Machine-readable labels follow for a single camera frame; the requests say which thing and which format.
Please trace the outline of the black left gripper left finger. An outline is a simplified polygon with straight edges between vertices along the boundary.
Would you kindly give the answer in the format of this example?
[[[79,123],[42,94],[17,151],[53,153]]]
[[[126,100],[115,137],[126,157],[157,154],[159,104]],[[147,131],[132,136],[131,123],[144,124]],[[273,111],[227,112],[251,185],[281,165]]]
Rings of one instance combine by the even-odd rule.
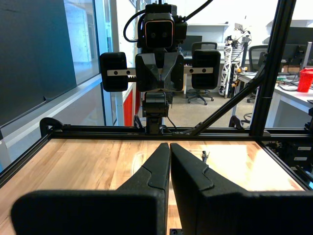
[[[38,190],[12,206],[18,235],[166,234],[170,149],[162,143],[116,190]]]

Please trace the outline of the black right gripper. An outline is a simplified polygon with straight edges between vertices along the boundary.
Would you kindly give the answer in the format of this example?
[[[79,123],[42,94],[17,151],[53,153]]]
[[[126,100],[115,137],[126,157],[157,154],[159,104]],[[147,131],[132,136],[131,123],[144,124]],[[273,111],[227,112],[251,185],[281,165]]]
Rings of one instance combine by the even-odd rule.
[[[217,87],[221,54],[218,50],[194,51],[190,60],[181,53],[141,53],[135,67],[129,68],[123,52],[106,52],[100,56],[103,88],[107,92],[126,91],[135,82],[140,92],[181,91],[184,75],[192,77],[192,87],[211,90]]]

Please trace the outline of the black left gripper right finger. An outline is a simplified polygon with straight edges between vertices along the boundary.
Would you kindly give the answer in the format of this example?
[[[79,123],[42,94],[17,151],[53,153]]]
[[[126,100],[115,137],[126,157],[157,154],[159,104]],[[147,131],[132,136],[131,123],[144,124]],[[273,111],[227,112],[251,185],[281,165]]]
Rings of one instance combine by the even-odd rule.
[[[186,235],[310,235],[310,191],[247,191],[179,144],[171,144],[171,179]]]

